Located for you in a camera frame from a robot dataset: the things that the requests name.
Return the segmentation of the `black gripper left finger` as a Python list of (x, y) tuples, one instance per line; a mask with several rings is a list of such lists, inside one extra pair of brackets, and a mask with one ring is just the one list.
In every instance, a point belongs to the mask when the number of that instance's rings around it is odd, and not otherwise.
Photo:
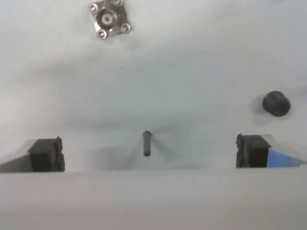
[(60, 137), (25, 141), (15, 152), (0, 157), (1, 173), (64, 172), (65, 159)]

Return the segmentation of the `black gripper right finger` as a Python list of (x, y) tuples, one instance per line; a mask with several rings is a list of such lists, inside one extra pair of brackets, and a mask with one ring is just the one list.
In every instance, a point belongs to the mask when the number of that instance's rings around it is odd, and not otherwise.
[(242, 135), (236, 138), (237, 168), (286, 168), (306, 166), (307, 155), (281, 144), (272, 135)]

